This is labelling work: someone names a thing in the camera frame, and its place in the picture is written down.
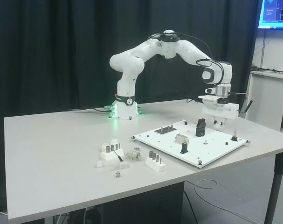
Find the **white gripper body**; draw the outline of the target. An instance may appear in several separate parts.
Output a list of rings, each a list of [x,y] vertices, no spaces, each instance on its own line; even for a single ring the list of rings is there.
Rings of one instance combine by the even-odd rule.
[[[228,104],[204,104],[202,112],[207,115],[226,119],[235,119],[239,116],[239,105]]]

